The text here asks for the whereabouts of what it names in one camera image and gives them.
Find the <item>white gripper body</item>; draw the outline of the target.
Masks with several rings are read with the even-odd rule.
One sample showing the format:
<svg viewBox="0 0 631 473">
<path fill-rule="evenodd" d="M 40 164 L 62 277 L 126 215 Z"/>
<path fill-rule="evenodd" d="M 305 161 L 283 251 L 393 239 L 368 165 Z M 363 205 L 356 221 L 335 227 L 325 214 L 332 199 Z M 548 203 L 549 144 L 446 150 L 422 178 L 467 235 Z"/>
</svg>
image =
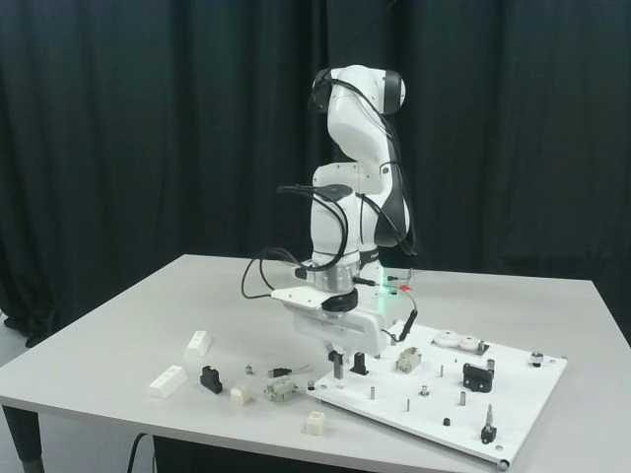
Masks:
<svg viewBox="0 0 631 473">
<path fill-rule="evenodd" d="M 298 333 L 341 348 L 343 353 L 361 352 L 378 356 L 386 348 L 385 322 L 372 310 L 355 308 L 346 312 L 292 309 Z"/>
</svg>

